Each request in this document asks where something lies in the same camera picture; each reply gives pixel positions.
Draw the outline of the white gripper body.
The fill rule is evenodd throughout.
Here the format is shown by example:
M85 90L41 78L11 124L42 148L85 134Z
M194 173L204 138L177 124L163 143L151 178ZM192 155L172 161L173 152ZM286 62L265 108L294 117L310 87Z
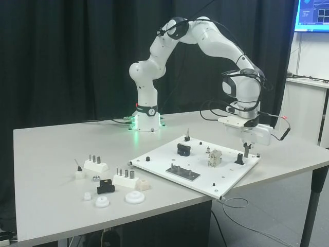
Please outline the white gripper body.
M242 143L264 146L269 146L271 143L273 127L269 125L257 124L256 126L251 126L248 123L243 123L238 126L225 123L224 126L229 134L241 139Z

